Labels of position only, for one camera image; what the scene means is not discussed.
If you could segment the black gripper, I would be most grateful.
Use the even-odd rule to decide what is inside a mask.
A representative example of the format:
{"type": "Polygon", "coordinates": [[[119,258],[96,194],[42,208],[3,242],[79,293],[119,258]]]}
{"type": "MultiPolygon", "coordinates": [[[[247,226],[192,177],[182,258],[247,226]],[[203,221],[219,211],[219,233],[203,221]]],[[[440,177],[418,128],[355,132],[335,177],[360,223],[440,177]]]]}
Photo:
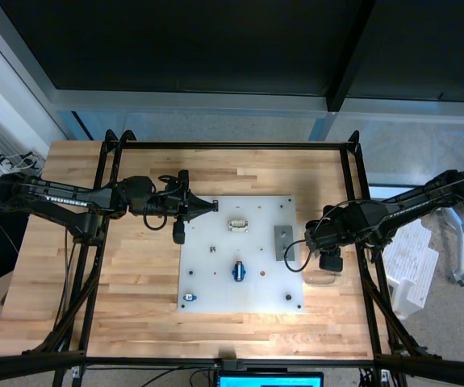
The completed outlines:
{"type": "Polygon", "coordinates": [[[340,256],[321,255],[319,267],[324,271],[341,273],[343,271],[343,259],[340,256]]]}
{"type": "MultiPolygon", "coordinates": [[[[184,222],[189,214],[189,171],[181,170],[176,177],[160,175],[158,180],[165,183],[165,188],[153,195],[153,214],[163,218],[161,227],[166,224],[168,217],[174,218],[173,241],[176,244],[184,244],[186,238],[184,222]]],[[[198,207],[193,210],[193,218],[214,211],[213,202],[199,197],[193,197],[193,205],[198,207]]]]}

